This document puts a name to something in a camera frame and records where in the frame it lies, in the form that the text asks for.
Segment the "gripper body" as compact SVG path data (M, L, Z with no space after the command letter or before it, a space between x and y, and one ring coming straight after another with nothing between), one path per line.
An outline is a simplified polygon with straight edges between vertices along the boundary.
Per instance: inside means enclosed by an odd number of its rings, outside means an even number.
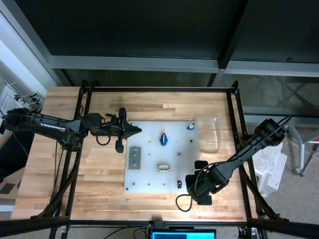
M199 170L196 174L194 184L194 200L200 206L212 205L210 194L216 194L228 184L228 179L223 174L225 163L208 163L207 161L196 161L195 168Z
M120 108L119 115L105 114L110 118L108 122L103 122L99 128L99 136L107 136L108 141L106 143L99 143L100 146L106 146L110 143L111 137L116 136L118 139L115 143L115 150L118 153L124 152L124 146L122 140L124 139L125 123L126 123L126 109Z

